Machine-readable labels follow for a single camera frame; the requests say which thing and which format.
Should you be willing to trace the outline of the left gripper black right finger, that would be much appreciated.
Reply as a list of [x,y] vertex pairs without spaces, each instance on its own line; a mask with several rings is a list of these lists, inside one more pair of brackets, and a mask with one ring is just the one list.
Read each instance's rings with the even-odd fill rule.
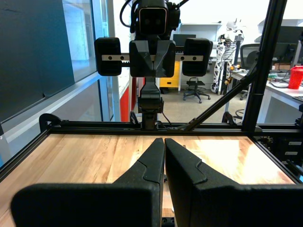
[[165,139],[166,175],[179,227],[300,227],[303,187],[239,184],[173,139]]

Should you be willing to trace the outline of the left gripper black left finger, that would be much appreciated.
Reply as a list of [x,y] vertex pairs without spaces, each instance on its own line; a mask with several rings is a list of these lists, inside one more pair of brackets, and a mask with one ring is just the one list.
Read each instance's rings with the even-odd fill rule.
[[18,227],[159,227],[165,146],[157,138],[113,183],[40,183],[12,198]]

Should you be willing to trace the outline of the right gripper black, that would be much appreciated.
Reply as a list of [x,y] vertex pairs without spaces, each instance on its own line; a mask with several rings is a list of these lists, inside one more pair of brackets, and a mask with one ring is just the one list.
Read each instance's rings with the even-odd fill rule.
[[205,75],[212,42],[205,38],[185,40],[183,53],[176,53],[176,43],[149,35],[129,43],[129,52],[122,54],[119,38],[98,38],[95,43],[98,73],[118,76],[129,68],[132,77],[173,77],[176,61],[184,62],[184,75]]

